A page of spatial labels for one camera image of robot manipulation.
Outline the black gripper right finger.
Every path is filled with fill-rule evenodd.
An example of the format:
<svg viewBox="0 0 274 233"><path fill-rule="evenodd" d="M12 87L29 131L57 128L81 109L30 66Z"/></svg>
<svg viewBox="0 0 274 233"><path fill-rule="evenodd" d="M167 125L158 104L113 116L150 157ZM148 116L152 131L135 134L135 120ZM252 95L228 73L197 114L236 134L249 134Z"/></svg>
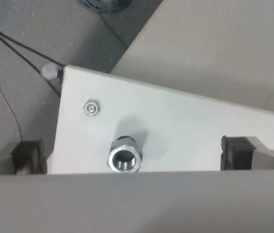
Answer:
<svg viewBox="0 0 274 233"><path fill-rule="evenodd" d="M221 148L221 171L274 169L274 150L267 148L257 137L224 135Z"/></svg>

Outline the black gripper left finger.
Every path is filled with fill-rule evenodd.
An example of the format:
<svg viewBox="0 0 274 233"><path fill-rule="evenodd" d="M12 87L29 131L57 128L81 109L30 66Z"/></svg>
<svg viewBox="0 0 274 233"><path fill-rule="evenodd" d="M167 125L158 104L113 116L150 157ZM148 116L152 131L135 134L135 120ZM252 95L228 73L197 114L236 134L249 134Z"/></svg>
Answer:
<svg viewBox="0 0 274 233"><path fill-rule="evenodd" d="M41 139L9 143L0 151L0 175L35 175L47 172L47 157Z"/></svg>

